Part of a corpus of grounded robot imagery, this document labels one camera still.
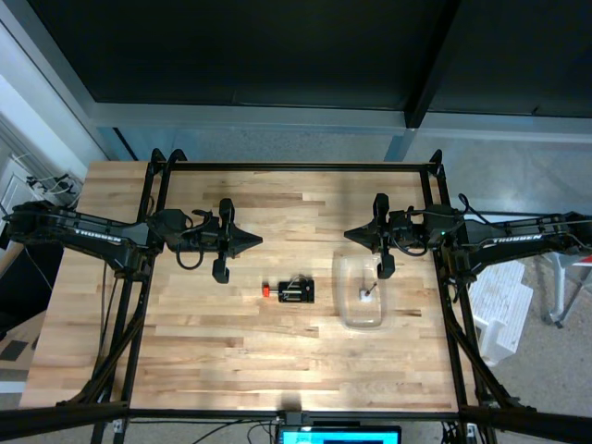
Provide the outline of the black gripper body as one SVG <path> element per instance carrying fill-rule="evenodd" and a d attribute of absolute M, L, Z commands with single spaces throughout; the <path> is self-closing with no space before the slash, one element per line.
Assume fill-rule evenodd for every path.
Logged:
<path fill-rule="evenodd" d="M 217 258 L 213 262 L 212 276 L 219 284 L 228 284 L 229 269 L 227 259 L 235 256 L 235 241 L 232 235 L 234 227 L 235 208 L 229 198 L 224 198 L 219 203 L 218 216 L 212 212 L 197 210 L 196 214 L 203 218 L 198 227 L 198 246 L 203 253 L 216 253 Z"/>
<path fill-rule="evenodd" d="M 373 212 L 376 222 L 376 251 L 380 253 L 377 275 L 379 279 L 389 279 L 395 271 L 395 260 L 389 252 L 389 198 L 386 194 L 376 195 Z"/>

